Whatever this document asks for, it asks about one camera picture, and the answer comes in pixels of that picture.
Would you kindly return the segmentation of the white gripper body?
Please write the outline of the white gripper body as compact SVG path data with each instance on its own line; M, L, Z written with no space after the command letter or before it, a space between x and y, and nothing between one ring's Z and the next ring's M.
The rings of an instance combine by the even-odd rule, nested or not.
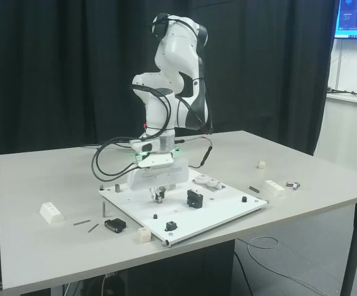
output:
M180 157L167 166L139 168L130 172L127 177L127 185L131 190L143 190L185 183L188 179L188 159Z

